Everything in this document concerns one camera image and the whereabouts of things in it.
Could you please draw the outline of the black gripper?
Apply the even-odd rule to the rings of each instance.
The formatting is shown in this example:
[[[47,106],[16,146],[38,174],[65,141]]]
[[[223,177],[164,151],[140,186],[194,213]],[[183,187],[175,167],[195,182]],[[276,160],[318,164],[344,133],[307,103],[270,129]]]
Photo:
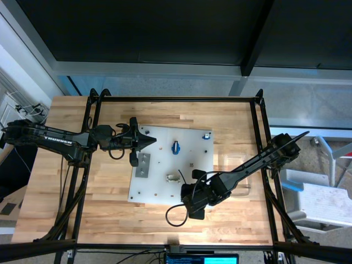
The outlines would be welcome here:
[[[130,118],[129,125],[126,124],[122,129],[120,144],[123,149],[129,149],[131,151],[129,161],[132,167],[138,166],[136,152],[141,151],[156,142],[157,139],[152,137],[150,129],[140,129],[138,131],[138,123],[135,117]]]
[[[205,172],[195,169],[192,171],[192,178],[197,180],[196,183],[181,186],[181,202],[190,204],[189,218],[204,220],[206,206],[215,206],[221,202],[221,197],[211,185],[219,173],[220,171]]]

